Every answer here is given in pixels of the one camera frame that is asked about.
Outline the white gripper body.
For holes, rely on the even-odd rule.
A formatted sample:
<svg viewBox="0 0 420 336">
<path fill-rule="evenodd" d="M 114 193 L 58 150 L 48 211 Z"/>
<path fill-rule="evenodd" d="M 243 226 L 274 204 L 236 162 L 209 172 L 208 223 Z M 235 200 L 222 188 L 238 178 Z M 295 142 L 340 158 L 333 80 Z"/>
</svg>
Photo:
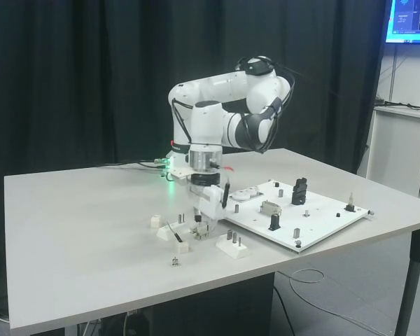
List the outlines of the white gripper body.
<svg viewBox="0 0 420 336">
<path fill-rule="evenodd" d="M 201 187 L 190 186 L 190 201 L 195 215 L 202 217 L 202 224 L 215 225 L 223 219 L 225 210 L 223 209 L 224 191 L 217 185 Z"/>
</svg>

